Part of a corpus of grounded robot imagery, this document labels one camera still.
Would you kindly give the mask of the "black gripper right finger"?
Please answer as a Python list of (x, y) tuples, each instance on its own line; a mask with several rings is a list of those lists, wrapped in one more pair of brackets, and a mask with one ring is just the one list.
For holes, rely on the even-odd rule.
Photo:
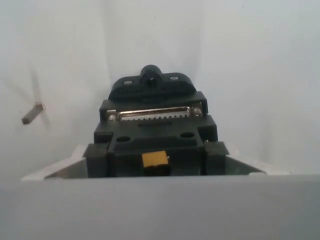
[(243, 162), (232, 157), (223, 141), (205, 141), (205, 175), (254, 175), (266, 173), (252, 163)]

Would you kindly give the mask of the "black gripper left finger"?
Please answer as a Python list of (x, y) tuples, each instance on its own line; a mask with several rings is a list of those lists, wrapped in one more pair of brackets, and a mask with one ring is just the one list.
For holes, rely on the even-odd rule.
[(68, 158), (34, 171), (22, 178), (23, 181), (48, 179), (103, 178), (107, 175), (107, 144), (79, 145)]

